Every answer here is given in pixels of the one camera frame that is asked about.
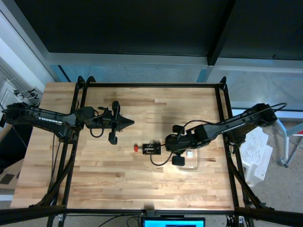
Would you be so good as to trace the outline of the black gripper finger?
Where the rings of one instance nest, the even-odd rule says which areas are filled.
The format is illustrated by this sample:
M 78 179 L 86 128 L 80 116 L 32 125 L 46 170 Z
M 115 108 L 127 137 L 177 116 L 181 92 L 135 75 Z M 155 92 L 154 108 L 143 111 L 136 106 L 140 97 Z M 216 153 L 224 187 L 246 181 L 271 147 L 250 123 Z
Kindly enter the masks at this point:
M 121 114 L 117 114 L 117 120 L 119 121 L 119 122 L 134 122 L 133 120 L 130 120 L 130 119 L 127 119 L 127 118 L 125 118 L 125 117 L 123 117 Z
M 133 125 L 134 122 L 120 122 L 117 124 L 117 130 L 121 132 L 124 128 Z

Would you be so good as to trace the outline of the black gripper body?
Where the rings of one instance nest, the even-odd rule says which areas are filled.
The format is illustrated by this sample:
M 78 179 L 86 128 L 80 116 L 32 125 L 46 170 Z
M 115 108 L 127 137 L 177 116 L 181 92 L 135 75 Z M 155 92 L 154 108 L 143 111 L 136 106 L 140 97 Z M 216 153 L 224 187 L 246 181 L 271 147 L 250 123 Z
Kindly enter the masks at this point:
M 184 127 L 180 125 L 173 125 L 172 131 L 173 134 L 165 138 L 165 148 L 174 155 L 172 157 L 173 165 L 184 166 L 185 158 L 181 155 L 186 150 L 196 148 L 195 134 L 191 130 L 185 131 Z
M 102 110 L 104 111 L 101 115 L 102 119 L 102 127 L 103 129 L 110 129 L 111 132 L 108 135 L 108 141 L 112 145 L 117 144 L 117 136 L 116 136 L 116 131 L 117 131 L 117 114 L 120 113 L 120 104 L 118 101 L 114 101 L 112 103 L 112 110 L 110 111 L 109 108 L 103 107 Z

